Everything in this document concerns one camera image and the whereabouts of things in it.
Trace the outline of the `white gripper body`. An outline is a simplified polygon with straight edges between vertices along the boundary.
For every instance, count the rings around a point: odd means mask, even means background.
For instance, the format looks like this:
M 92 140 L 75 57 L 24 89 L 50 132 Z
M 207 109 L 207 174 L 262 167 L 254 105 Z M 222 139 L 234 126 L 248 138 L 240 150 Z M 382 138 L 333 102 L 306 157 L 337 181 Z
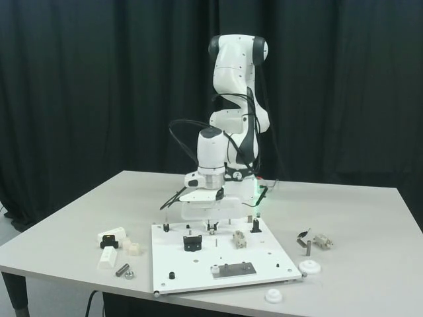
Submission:
M 243 204 L 236 197 L 223 198 L 219 201 L 183 202 L 181 209 L 181 217 L 190 221 L 238 219 L 246 216 Z

